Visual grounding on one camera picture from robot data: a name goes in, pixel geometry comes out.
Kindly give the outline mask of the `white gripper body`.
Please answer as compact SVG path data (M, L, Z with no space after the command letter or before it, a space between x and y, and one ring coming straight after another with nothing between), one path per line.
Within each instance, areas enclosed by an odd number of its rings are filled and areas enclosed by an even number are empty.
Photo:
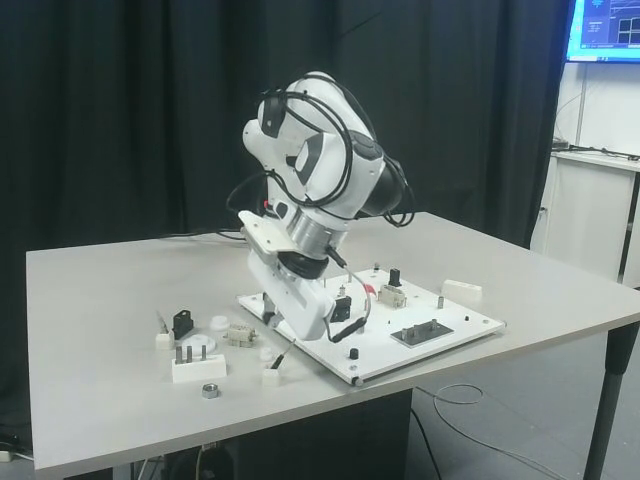
M263 294L269 295L296 337L303 341L320 339L326 332L325 321L335 308L335 300L321 283L295 275L279 262L267 264L256 252L249 254L247 263Z

